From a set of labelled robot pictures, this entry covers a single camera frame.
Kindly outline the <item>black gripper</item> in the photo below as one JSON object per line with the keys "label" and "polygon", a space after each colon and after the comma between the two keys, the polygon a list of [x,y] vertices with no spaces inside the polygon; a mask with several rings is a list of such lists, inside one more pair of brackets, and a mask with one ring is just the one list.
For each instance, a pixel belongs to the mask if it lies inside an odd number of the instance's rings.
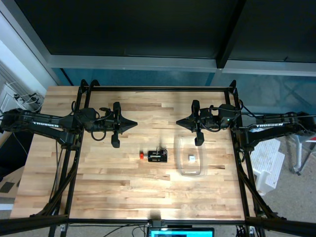
{"label": "black gripper", "polygon": [[182,128],[189,130],[193,133],[193,126],[190,124],[194,120],[195,123],[195,145],[201,146],[204,143],[204,134],[201,131],[203,128],[210,132],[219,132],[220,125],[219,122],[214,118],[212,112],[209,108],[200,108],[200,103],[198,100],[193,100],[192,102],[192,113],[186,118],[176,121],[176,124]]}
{"label": "black gripper", "polygon": [[99,110],[105,112],[105,115],[100,118],[102,129],[105,132],[113,132],[113,135],[111,136],[111,144],[114,148],[119,148],[119,133],[123,134],[127,130],[136,127],[137,122],[127,119],[123,115],[121,115],[121,107],[119,102],[113,103],[113,111],[111,111],[110,108],[106,107],[101,107]]}

